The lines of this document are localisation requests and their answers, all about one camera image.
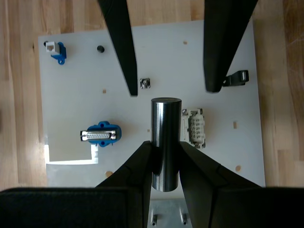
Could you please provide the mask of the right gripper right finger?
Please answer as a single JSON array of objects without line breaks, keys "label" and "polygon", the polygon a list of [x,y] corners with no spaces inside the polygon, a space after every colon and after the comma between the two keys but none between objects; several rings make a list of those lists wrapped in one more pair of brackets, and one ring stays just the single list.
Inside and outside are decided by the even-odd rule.
[{"label": "right gripper right finger", "polygon": [[194,228],[302,228],[302,188],[261,187],[186,142],[180,181]]}]

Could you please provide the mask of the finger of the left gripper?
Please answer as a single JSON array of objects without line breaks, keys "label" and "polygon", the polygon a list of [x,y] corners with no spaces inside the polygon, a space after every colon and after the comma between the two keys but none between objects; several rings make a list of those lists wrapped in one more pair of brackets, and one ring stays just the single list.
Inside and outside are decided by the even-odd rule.
[{"label": "finger of the left gripper", "polygon": [[127,1],[99,0],[99,7],[131,96],[138,95],[137,61]]},{"label": "finger of the left gripper", "polygon": [[221,90],[256,4],[256,0],[205,1],[203,68],[207,92]]}]

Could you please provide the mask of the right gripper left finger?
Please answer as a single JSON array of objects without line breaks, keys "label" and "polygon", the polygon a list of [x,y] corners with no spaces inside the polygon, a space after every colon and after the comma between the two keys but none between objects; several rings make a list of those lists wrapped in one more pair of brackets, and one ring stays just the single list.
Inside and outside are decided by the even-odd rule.
[{"label": "right gripper left finger", "polygon": [[145,228],[152,184],[145,141],[94,188],[12,188],[0,193],[3,228]]}]

